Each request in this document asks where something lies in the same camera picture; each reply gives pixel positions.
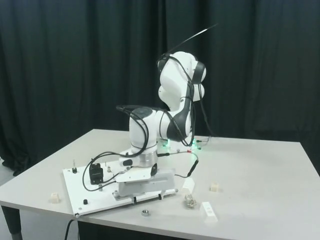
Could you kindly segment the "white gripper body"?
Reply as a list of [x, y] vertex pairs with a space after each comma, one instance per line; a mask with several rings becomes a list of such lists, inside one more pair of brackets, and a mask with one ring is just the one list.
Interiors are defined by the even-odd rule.
[[173, 169], [160, 169], [158, 172], [144, 179], [118, 180], [118, 193], [120, 197], [133, 196], [143, 193], [159, 192], [164, 193], [168, 190], [175, 190], [175, 172]]

